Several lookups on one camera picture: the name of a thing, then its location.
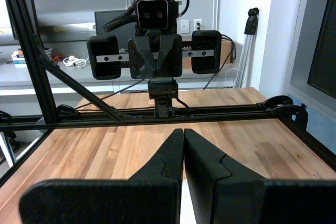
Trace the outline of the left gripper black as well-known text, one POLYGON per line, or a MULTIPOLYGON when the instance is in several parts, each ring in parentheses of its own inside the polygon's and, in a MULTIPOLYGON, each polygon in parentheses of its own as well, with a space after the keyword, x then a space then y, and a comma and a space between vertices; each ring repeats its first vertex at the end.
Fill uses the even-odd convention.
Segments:
POLYGON ((189 41, 179 34, 164 35, 158 30, 131 37, 128 51, 119 52, 116 36, 93 36, 87 41, 92 74, 97 80, 121 77, 129 68, 132 79, 180 77, 184 58, 191 59, 195 74, 216 73, 221 58, 222 36, 216 30, 194 31, 189 41))

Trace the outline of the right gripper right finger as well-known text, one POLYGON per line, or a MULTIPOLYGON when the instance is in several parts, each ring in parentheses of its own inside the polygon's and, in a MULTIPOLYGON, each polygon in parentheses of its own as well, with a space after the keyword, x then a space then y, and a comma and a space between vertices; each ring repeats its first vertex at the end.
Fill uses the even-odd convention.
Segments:
POLYGON ((194 130, 184 134, 197 223, 335 223, 335 181, 266 179, 194 130))

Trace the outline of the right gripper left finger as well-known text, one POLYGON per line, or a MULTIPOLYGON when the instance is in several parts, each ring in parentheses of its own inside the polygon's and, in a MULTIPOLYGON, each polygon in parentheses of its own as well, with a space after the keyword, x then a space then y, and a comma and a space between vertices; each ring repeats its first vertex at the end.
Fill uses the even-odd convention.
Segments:
POLYGON ((179 223, 183 130, 127 180, 50 179, 19 201, 23 223, 179 223))

